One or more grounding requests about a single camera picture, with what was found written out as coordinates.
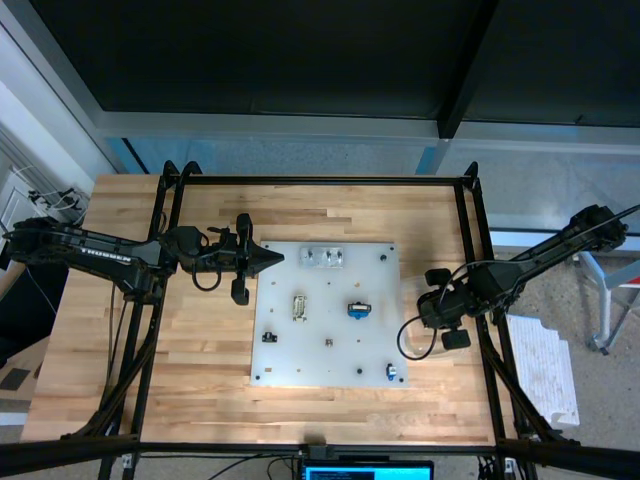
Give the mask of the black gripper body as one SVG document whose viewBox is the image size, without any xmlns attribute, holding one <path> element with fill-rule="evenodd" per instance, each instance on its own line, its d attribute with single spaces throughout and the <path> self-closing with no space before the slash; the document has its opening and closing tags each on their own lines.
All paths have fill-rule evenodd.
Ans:
<svg viewBox="0 0 640 480">
<path fill-rule="evenodd" d="M 441 341 L 446 351 L 470 347 L 469 333 L 462 328 L 467 300 L 462 281 L 453 280 L 452 272 L 446 268 L 428 270 L 425 280 L 434 290 L 418 298 L 418 313 L 423 326 L 442 331 Z"/>
<path fill-rule="evenodd" d="M 216 244 L 207 248 L 202 260 L 202 271 L 214 272 L 218 276 L 217 283 L 208 288 L 208 291 L 219 286 L 223 273 L 233 272 L 236 278 L 231 282 L 231 297 L 237 305 L 247 305 L 249 290 L 246 288 L 246 278 L 250 275 L 250 240 L 253 233 L 250 216 L 246 213 L 240 214 L 235 227 L 235 233 L 229 228 L 207 228 L 208 232 L 218 233 L 219 239 Z"/>
</svg>

